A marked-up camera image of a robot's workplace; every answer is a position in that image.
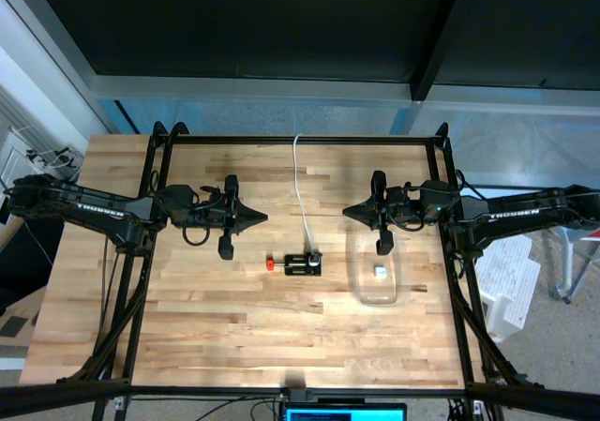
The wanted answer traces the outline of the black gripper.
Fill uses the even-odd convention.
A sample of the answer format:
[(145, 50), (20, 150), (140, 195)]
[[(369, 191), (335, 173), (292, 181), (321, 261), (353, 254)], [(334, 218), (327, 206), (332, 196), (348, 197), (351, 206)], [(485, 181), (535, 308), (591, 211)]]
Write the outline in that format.
[(376, 242), (377, 254), (388, 255), (394, 247), (392, 232), (388, 229), (389, 224), (399, 227), (401, 230), (407, 228), (406, 214), (403, 210), (407, 196), (402, 187), (387, 187), (386, 175), (383, 171), (375, 171), (372, 175), (372, 197), (367, 200), (346, 207), (342, 215), (354, 221), (360, 222), (370, 230), (374, 229), (374, 201), (376, 213), (376, 228), (379, 239)]
[[(233, 259), (233, 239), (236, 222), (236, 201), (238, 199), (239, 184), (235, 174), (230, 174), (225, 178), (224, 193), (221, 200), (210, 209), (208, 216), (208, 226), (211, 230), (221, 229), (222, 235), (218, 239), (217, 252), (219, 257), (225, 261)], [(266, 222), (268, 216), (247, 207), (241, 201), (238, 202), (238, 232)]]

